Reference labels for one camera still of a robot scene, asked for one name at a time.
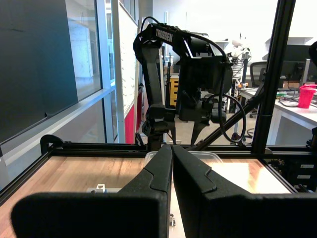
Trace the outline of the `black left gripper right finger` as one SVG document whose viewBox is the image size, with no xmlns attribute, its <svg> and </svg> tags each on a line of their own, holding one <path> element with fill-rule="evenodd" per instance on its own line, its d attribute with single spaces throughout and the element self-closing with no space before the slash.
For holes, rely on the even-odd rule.
<svg viewBox="0 0 317 238">
<path fill-rule="evenodd" d="M 252 194 L 181 146 L 173 180 L 188 238 L 314 238 L 317 196 Z"/>
</svg>

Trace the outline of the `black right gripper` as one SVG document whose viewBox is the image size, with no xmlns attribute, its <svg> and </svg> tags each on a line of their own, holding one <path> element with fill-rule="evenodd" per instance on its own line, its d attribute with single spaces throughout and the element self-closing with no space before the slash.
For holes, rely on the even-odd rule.
<svg viewBox="0 0 317 238">
<path fill-rule="evenodd" d="M 219 96 L 207 94 L 201 98 L 201 91 L 189 94 L 185 90 L 178 93 L 176 110 L 182 121 L 193 121 L 194 127 L 192 131 L 192 145 L 195 144 L 200 132 L 207 126 L 209 122 L 220 124 L 220 120 L 226 122 L 226 112 L 219 108 Z M 171 122 L 171 138 L 173 144 L 176 145 L 176 127 L 175 120 Z"/>
</svg>

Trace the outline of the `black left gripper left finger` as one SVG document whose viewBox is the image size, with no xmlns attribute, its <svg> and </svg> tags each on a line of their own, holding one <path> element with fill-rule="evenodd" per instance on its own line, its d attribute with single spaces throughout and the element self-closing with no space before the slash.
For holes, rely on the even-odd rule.
<svg viewBox="0 0 317 238">
<path fill-rule="evenodd" d="M 172 149 L 161 147 L 116 193 L 35 193 L 11 211 L 18 238 L 166 238 Z"/>
</svg>

